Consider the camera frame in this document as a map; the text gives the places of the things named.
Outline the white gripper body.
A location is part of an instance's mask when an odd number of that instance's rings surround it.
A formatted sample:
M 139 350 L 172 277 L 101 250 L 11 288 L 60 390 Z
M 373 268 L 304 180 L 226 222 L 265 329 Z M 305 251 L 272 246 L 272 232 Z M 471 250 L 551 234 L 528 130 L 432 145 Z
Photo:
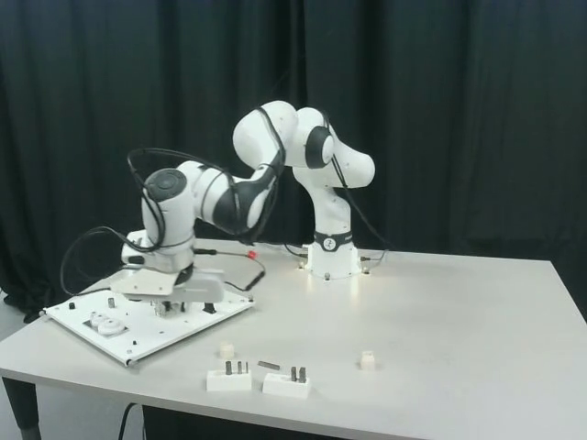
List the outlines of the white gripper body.
M 110 283 L 110 290 L 129 300 L 171 303 L 220 303 L 224 279 L 218 271 L 196 269 L 186 281 L 176 284 L 180 273 L 140 269 Z

